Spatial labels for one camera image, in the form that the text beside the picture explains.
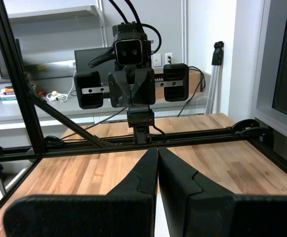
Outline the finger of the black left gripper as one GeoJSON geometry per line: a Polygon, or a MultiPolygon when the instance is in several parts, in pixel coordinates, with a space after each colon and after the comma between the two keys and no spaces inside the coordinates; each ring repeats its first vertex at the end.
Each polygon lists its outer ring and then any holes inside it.
{"type": "Polygon", "coordinates": [[[152,105],[156,101],[155,74],[152,68],[135,70],[135,81],[131,91],[132,105],[152,105]]]}
{"type": "Polygon", "coordinates": [[[132,105],[131,90],[127,82],[125,71],[110,72],[108,75],[108,83],[112,107],[121,108],[132,105]]]}

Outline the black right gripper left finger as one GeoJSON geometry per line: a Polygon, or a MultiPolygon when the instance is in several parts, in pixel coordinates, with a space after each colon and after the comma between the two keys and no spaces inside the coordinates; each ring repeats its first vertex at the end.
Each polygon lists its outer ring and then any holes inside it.
{"type": "Polygon", "coordinates": [[[31,195],[4,213],[8,237],[152,237],[158,149],[149,148],[106,195],[31,195]]]}

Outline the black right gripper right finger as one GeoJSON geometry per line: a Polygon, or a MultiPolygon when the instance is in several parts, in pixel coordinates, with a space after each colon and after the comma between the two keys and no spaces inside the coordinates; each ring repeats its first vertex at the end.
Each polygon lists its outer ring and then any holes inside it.
{"type": "Polygon", "coordinates": [[[240,195],[159,148],[159,184],[172,237],[287,237],[287,195],[240,195]]]}

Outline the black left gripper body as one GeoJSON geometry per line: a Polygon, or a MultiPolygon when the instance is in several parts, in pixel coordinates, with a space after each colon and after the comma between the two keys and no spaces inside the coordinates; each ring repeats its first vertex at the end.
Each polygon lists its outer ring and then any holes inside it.
{"type": "MultiPolygon", "coordinates": [[[[127,82],[132,91],[135,81],[134,67],[124,70],[127,82]]],[[[103,106],[103,100],[110,98],[109,83],[101,85],[98,71],[78,73],[74,77],[79,106],[82,109],[95,109],[103,106]]],[[[155,89],[164,90],[164,98],[168,102],[185,101],[189,96],[189,67],[186,64],[168,64],[164,66],[163,76],[155,80],[155,89]]]]}

